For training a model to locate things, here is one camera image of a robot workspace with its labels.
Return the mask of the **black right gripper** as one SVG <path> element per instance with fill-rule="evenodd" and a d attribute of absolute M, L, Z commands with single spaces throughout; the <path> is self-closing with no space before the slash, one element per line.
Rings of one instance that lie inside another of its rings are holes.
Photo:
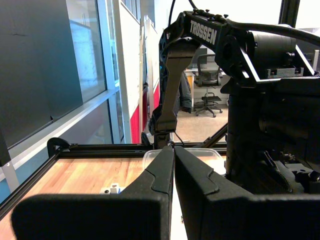
<path fill-rule="evenodd" d="M 286 166 L 281 144 L 261 139 L 228 139 L 226 178 L 259 194 L 319 194 L 315 173 Z"/>

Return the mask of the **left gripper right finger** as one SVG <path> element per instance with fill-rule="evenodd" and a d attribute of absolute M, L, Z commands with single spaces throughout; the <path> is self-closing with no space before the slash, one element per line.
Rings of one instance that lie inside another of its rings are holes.
<path fill-rule="evenodd" d="M 317 194 L 254 195 L 177 146 L 175 186 L 190 240 L 317 240 Z"/>

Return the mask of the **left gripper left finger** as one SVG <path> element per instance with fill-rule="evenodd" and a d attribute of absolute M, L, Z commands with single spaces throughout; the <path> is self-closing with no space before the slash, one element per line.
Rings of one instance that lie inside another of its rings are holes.
<path fill-rule="evenodd" d="M 174 150 L 164 147 L 118 194 L 40 194 L 12 211 L 18 240 L 168 240 Z"/>

